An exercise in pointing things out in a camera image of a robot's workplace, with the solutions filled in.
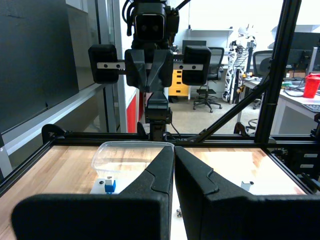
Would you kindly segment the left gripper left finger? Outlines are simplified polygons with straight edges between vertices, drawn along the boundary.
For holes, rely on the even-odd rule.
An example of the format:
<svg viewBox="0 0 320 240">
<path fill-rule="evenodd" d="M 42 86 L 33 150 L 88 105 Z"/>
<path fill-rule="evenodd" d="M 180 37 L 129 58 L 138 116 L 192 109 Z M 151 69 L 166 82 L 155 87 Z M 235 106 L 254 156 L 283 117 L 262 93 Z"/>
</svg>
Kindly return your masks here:
<svg viewBox="0 0 320 240">
<path fill-rule="evenodd" d="M 164 147 L 119 194 L 37 194 L 11 214 L 19 240 L 168 240 L 174 150 Z"/>
</svg>

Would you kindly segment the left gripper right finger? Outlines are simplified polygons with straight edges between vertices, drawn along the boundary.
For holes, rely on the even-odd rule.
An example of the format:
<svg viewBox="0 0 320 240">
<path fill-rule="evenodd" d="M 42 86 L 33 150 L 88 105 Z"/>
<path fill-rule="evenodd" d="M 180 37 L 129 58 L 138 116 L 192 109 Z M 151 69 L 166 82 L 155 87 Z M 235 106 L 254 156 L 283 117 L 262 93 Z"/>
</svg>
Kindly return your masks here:
<svg viewBox="0 0 320 240">
<path fill-rule="evenodd" d="M 190 240 L 316 240 L 317 195 L 254 195 L 181 146 L 175 186 Z"/>
</svg>

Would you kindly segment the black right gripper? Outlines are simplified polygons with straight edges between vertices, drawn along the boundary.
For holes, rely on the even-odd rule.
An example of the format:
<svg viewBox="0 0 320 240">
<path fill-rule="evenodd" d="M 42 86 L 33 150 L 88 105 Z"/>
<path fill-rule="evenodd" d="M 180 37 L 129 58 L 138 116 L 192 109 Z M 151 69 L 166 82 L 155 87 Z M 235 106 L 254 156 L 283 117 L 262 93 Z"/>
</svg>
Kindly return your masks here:
<svg viewBox="0 0 320 240">
<path fill-rule="evenodd" d="M 115 84 L 125 75 L 128 86 L 153 93 L 171 86 L 175 70 L 182 71 L 183 84 L 203 85 L 212 54 L 206 46 L 188 45 L 183 55 L 169 49 L 128 49 L 124 59 L 118 59 L 114 45 L 98 44 L 89 48 L 88 55 L 95 83 Z"/>
</svg>

